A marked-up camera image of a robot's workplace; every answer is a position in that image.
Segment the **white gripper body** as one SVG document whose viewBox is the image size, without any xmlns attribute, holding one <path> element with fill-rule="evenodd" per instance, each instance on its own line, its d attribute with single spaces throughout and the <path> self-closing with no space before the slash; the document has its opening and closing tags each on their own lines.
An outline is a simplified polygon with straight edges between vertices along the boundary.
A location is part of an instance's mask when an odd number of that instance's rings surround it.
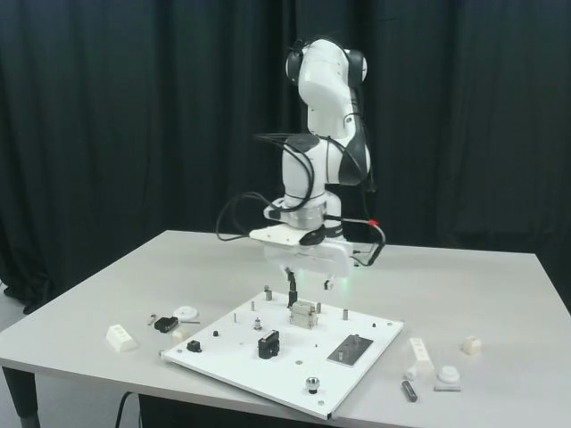
<svg viewBox="0 0 571 428">
<path fill-rule="evenodd" d="M 324 241 L 315 246 L 291 248 L 265 245 L 268 262 L 294 272 L 304 270 L 322 275 L 350 274 L 350 244 L 342 241 Z"/>
</svg>

